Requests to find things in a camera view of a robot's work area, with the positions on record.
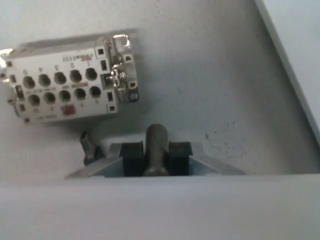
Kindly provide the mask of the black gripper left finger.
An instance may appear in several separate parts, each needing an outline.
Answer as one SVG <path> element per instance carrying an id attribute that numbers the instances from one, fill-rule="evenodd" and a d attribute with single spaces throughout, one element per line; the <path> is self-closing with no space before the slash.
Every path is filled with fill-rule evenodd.
<path id="1" fill-rule="evenodd" d="M 84 166 L 68 174 L 66 179 L 123 178 L 143 175 L 145 157 L 142 141 L 113 143 L 107 152 L 98 145 L 94 147 L 93 154 L 90 155 L 88 150 L 84 153 Z"/>

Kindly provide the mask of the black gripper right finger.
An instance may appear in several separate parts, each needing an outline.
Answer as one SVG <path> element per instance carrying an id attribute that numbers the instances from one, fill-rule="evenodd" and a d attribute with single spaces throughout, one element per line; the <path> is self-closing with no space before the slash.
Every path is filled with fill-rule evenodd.
<path id="1" fill-rule="evenodd" d="M 246 173 L 205 153 L 200 142 L 170 142 L 168 170 L 172 176 L 238 176 Z"/>

